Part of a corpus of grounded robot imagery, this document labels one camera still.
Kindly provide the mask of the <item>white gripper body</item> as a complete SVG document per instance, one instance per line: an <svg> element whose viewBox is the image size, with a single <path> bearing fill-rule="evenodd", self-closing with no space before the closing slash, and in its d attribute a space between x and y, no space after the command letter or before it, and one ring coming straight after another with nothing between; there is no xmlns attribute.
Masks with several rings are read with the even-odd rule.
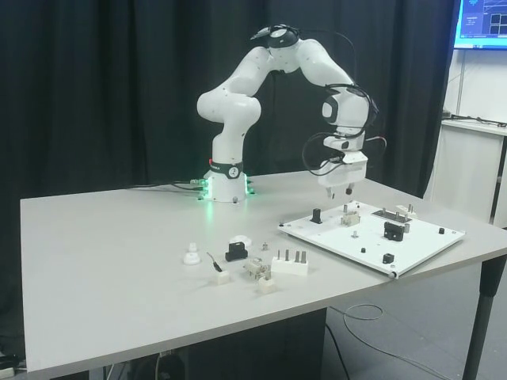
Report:
<svg viewBox="0 0 507 380"><path fill-rule="evenodd" d="M318 183L325 188L335 188L360 182L366 175L366 161L343 163L323 161L318 170Z"/></svg>

